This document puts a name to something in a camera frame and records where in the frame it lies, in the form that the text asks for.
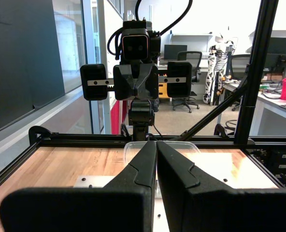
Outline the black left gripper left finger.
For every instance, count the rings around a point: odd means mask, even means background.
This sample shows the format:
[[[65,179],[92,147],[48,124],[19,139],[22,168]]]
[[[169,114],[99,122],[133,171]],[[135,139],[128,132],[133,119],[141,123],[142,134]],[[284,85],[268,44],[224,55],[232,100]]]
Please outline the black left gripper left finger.
[[[23,188],[0,204],[7,232],[150,232],[157,148],[147,142],[102,188]]]

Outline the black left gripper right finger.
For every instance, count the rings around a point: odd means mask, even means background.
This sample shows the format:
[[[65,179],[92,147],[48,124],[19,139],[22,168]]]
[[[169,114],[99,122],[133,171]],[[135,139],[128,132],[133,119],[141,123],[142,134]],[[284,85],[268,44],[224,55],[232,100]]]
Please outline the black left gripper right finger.
[[[172,232],[286,232],[286,188],[234,189],[165,142],[157,176]]]

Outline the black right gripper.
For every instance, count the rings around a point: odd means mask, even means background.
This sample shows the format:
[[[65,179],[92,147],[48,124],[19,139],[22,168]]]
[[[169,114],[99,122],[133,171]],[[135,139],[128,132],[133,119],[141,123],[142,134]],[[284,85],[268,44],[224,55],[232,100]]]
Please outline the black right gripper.
[[[167,85],[171,98],[188,97],[192,85],[192,65],[186,61],[169,62],[165,76],[155,64],[115,65],[113,78],[106,77],[103,64],[88,64],[80,68],[84,98],[102,101],[108,92],[123,100],[154,100],[159,96],[159,84]]]

